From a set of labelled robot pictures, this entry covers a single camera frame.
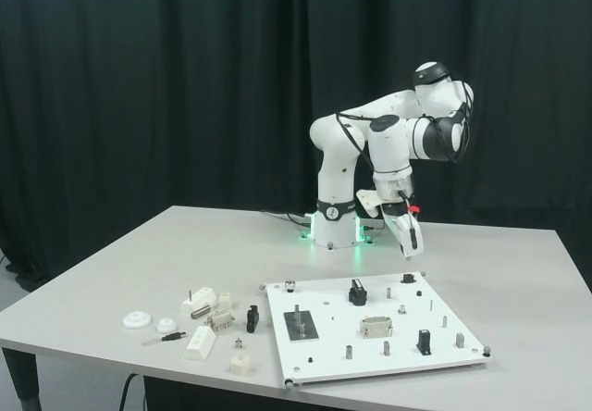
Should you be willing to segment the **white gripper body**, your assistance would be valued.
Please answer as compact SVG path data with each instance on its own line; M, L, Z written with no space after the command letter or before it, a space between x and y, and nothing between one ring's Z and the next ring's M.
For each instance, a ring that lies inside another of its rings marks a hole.
M420 225L411 213L403 215L383 214L383 219L399 243L405 258L412 258L424 252L424 240Z

